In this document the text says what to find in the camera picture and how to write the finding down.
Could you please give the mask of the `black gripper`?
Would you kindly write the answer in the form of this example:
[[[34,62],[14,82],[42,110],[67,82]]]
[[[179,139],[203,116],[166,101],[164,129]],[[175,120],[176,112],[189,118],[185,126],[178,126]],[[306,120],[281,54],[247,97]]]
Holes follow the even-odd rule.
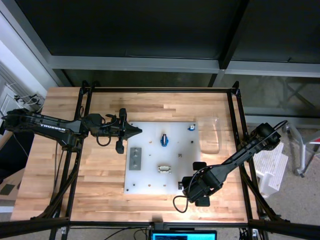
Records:
[[[201,169],[204,169],[206,166],[207,164],[205,162],[193,162],[192,167],[195,174],[193,176],[185,176],[182,178],[182,192],[187,198],[187,201],[194,204],[196,207],[210,206],[210,198],[206,196],[206,192],[204,191],[207,185],[200,179]]]
[[[128,140],[133,136],[141,134],[143,130],[134,126],[132,123],[127,122],[127,111],[125,108],[119,110],[118,117],[116,115],[111,117],[110,114],[108,116],[111,118],[108,127],[108,137],[109,139],[118,138],[115,143],[115,150],[118,154],[123,154],[125,149],[123,140]]]

